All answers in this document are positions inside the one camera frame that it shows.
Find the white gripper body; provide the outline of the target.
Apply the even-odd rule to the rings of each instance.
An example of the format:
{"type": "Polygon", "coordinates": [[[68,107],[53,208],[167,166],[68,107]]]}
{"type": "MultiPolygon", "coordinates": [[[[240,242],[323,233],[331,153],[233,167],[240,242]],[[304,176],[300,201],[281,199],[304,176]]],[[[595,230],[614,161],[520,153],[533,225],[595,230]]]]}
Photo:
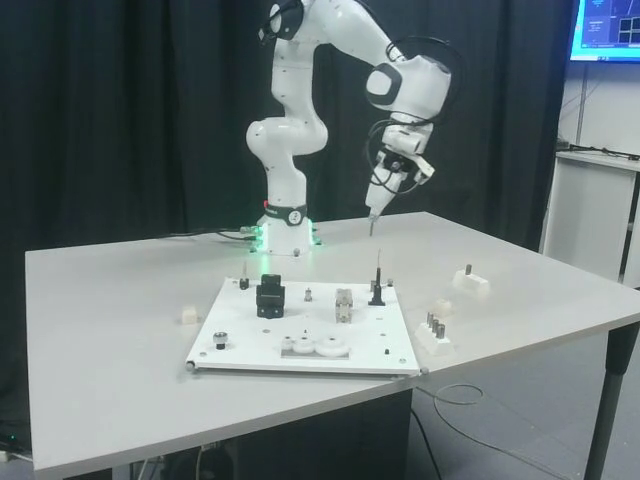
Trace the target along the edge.
{"type": "Polygon", "coordinates": [[[368,218],[377,220],[397,195],[403,181],[403,174],[392,172],[379,163],[371,176],[365,198],[365,205],[369,209],[368,218]]]}

